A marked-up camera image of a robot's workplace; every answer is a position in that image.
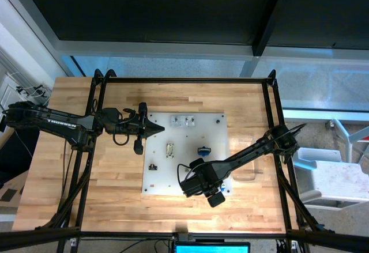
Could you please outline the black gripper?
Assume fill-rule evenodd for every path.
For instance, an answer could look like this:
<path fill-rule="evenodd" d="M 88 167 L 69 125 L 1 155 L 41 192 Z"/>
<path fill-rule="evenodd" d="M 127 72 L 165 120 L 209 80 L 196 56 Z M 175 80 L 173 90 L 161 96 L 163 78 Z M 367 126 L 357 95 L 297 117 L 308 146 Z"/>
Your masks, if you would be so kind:
<path fill-rule="evenodd" d="M 115 126 L 115 135 L 125 135 L 126 141 L 119 143 L 115 139 L 115 144 L 118 146 L 125 146 L 128 144 L 130 136 L 135 135 L 136 140 L 134 141 L 134 152 L 137 155 L 143 155 L 144 147 L 142 145 L 142 140 L 145 135 L 146 120 L 147 120 L 147 138 L 165 131 L 165 127 L 158 125 L 148 119 L 147 113 L 148 108 L 146 103 L 139 103 L 138 111 L 134 109 L 124 108 L 123 112 L 129 114 L 128 117 L 121 118 L 118 120 L 118 124 Z"/>
<path fill-rule="evenodd" d="M 198 158 L 189 164 L 190 171 L 181 182 L 184 195 L 189 198 L 204 195 L 211 207 L 216 207 L 225 201 L 220 189 L 223 181 L 219 179 L 210 162 Z"/>

